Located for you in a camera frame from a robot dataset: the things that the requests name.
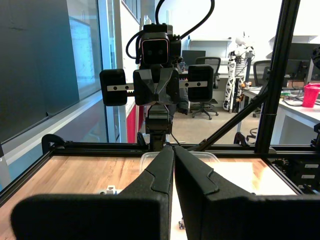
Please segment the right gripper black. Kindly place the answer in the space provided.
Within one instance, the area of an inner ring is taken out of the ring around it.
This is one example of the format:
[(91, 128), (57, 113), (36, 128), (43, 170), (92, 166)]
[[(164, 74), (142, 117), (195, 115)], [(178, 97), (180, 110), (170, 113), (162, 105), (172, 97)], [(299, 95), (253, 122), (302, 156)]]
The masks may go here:
[(107, 69), (99, 74), (103, 103), (123, 106), (128, 97), (136, 105), (174, 105), (180, 101), (180, 90), (187, 89), (190, 102), (208, 102), (213, 97), (214, 68), (211, 65), (191, 65), (187, 73), (176, 67), (139, 69), (133, 72), (133, 82), (127, 83), (123, 69)]

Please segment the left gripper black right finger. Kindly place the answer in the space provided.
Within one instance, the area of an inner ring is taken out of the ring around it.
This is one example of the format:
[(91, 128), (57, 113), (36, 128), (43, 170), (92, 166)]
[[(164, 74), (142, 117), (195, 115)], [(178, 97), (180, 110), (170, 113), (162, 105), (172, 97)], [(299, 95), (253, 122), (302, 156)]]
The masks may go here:
[(318, 195), (254, 195), (175, 148), (175, 185), (190, 240), (317, 240)]

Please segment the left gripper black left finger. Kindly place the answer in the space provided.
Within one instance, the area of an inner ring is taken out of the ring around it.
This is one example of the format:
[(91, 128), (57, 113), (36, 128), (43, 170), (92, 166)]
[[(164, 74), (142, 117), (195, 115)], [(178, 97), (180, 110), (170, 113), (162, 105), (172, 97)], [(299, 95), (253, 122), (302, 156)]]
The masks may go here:
[(18, 240), (168, 240), (175, 153), (165, 146), (119, 194), (38, 194), (11, 212)]

